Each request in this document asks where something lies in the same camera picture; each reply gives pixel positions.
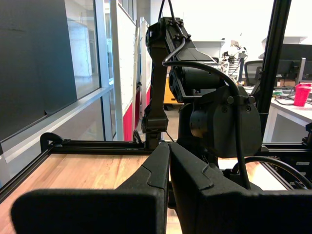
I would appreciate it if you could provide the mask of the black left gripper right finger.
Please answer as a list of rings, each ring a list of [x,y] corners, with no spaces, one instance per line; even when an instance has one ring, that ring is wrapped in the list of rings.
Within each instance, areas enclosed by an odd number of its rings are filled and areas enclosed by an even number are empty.
[[[179,144],[170,148],[171,181],[183,233],[311,233],[311,191],[247,190]]]

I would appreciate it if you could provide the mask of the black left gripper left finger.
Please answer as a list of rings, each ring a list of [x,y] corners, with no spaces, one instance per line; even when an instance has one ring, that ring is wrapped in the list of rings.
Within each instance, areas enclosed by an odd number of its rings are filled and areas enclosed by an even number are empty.
[[[170,148],[159,144],[114,190],[45,189],[20,196],[11,219],[18,234],[163,234]]]

